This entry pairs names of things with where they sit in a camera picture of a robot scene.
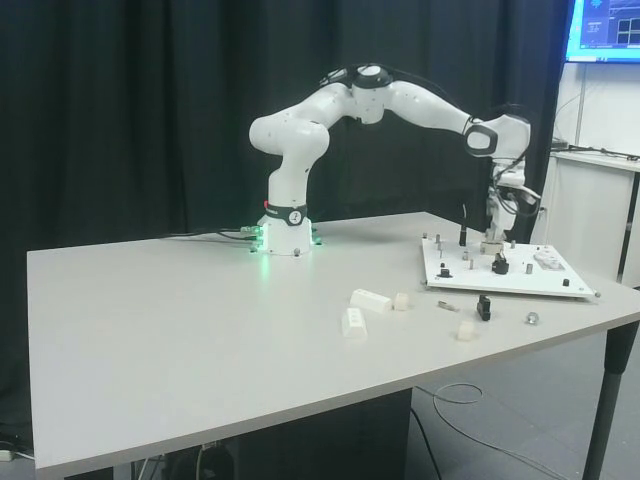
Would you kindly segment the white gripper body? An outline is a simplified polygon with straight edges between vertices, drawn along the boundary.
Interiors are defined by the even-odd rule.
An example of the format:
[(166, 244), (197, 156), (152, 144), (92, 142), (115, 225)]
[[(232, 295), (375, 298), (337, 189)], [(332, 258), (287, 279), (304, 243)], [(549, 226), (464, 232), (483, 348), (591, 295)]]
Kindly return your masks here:
[(516, 202), (513, 199), (502, 198), (498, 192), (490, 192), (487, 215), (489, 218), (488, 232), (508, 232), (515, 224)]

